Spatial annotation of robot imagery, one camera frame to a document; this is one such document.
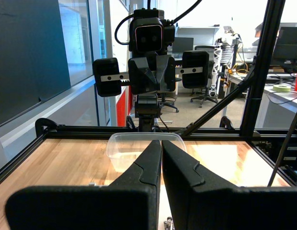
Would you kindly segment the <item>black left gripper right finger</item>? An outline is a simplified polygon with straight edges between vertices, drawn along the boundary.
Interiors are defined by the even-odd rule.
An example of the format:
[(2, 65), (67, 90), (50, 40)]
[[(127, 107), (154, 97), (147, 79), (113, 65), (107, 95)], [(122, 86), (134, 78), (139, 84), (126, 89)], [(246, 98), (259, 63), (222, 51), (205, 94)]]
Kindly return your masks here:
[(162, 170), (178, 230), (297, 230), (297, 187), (238, 187), (170, 141)]

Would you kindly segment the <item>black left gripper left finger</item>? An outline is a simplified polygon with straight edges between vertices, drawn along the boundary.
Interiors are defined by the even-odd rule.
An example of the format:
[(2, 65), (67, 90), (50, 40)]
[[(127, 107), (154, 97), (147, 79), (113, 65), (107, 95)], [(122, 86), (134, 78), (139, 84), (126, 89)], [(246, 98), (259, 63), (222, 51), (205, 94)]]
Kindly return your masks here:
[(152, 141), (108, 186), (31, 186), (12, 194), (5, 215), (12, 230), (155, 230), (161, 145)]

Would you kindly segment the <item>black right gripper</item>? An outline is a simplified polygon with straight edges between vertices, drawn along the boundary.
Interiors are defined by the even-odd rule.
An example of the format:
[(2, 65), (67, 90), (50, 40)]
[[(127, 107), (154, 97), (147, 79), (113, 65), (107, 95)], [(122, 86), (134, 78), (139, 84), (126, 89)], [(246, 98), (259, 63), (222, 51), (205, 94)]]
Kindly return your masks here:
[(132, 94), (173, 92), (177, 75), (186, 89), (204, 88), (208, 83), (209, 53), (185, 51), (182, 60), (176, 61), (171, 55), (149, 52), (131, 58), (126, 72), (119, 71), (116, 58), (97, 59), (93, 62), (93, 73), (101, 97), (120, 95), (122, 86), (130, 86)]

